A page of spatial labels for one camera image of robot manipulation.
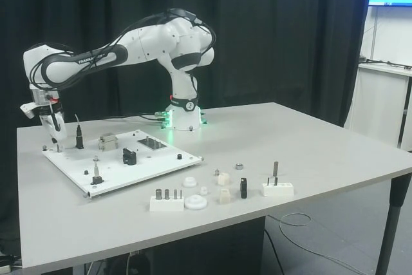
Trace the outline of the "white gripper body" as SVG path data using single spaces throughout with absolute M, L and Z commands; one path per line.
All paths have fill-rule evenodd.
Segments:
M 53 123 L 53 117 L 51 115 L 41 115 L 40 120 L 43 128 L 52 137 L 56 138 L 58 142 L 62 142 L 67 138 L 66 125 L 64 122 L 64 117 L 61 112 L 54 114 L 57 124 L 60 130 L 55 129 L 55 124 Z

